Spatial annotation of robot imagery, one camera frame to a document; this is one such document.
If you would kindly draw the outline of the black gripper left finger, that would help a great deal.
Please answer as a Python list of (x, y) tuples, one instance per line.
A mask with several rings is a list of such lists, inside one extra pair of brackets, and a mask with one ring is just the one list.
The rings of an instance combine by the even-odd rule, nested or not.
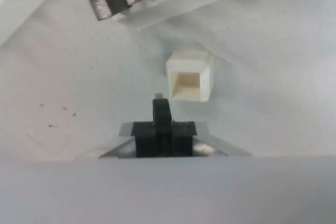
[(152, 122), (124, 122), (118, 137), (99, 149), (99, 158), (155, 158), (157, 137)]

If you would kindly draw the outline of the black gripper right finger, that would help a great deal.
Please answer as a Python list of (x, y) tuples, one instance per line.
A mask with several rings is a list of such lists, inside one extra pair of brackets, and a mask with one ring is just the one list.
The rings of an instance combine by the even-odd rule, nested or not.
[(174, 122), (174, 156), (252, 156), (252, 153), (211, 135), (206, 122)]

